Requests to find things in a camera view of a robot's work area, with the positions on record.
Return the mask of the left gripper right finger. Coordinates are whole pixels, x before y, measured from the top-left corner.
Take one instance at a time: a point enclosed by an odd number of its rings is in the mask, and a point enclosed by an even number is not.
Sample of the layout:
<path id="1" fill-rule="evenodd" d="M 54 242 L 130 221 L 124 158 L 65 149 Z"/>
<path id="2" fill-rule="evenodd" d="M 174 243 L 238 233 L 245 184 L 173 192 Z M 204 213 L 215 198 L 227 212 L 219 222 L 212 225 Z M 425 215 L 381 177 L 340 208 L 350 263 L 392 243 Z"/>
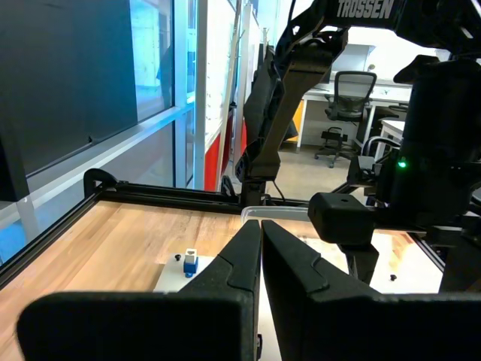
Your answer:
<path id="1" fill-rule="evenodd" d="M 271 220 L 262 266 L 284 360 L 478 360 L 476 293 L 386 295 Z"/>

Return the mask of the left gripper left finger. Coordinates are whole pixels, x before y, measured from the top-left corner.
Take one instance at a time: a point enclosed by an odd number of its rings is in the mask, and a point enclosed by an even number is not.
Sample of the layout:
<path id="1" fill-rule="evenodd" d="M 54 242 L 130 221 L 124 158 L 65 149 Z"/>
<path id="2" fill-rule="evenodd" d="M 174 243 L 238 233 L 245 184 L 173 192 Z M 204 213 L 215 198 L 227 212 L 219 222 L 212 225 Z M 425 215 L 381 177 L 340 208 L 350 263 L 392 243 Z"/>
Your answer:
<path id="1" fill-rule="evenodd" d="M 16 325 L 27 360 L 257 360 L 262 232 L 245 223 L 175 293 L 65 292 Z"/>

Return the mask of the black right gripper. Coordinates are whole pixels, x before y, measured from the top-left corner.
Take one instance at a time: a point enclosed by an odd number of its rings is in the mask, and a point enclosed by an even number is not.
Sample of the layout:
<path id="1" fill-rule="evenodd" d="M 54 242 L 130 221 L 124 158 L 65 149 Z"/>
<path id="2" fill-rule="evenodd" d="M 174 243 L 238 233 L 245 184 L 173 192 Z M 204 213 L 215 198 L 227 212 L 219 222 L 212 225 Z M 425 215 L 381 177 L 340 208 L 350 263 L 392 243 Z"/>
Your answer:
<path id="1" fill-rule="evenodd" d="M 322 240 L 339 244 L 349 275 L 367 285 L 371 283 L 379 258 L 377 249 L 369 244 L 376 229 L 429 232 L 445 227 L 460 229 L 469 235 L 480 233 L 480 216 L 468 215 L 466 211 L 448 215 L 421 211 L 413 205 L 369 207 L 354 196 L 342 193 L 315 194 L 309 201 L 308 217 Z"/>

